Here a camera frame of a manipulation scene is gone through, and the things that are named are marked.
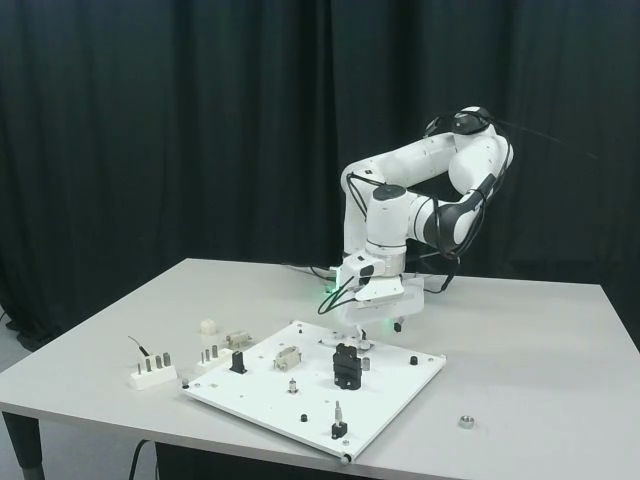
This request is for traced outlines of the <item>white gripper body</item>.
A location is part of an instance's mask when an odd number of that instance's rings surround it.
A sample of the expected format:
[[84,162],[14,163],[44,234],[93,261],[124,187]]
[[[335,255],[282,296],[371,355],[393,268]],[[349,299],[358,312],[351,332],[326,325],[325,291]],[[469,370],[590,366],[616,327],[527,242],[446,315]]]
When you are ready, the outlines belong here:
[[373,278],[348,294],[349,302],[338,308],[345,325],[364,325],[419,313],[424,308],[422,278]]

